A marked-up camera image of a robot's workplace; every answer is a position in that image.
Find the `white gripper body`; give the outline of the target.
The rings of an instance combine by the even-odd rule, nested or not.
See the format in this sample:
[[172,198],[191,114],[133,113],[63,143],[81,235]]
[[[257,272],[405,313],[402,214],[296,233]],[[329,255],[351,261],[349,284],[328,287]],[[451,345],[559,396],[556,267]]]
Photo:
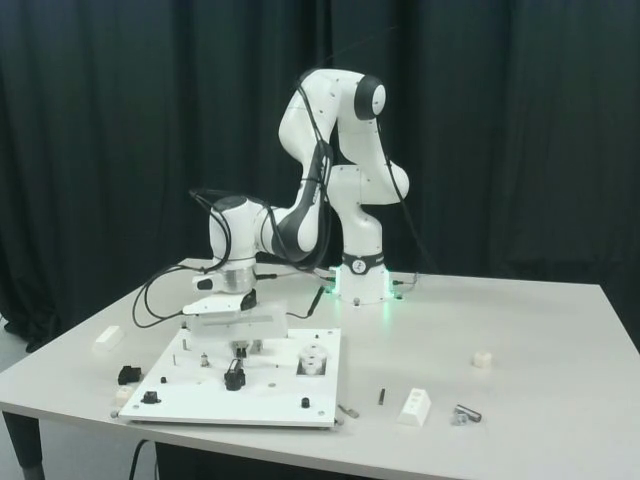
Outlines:
[[284,301],[259,302],[246,311],[211,306],[199,301],[183,308],[188,328],[199,341],[252,342],[285,338],[288,334]]

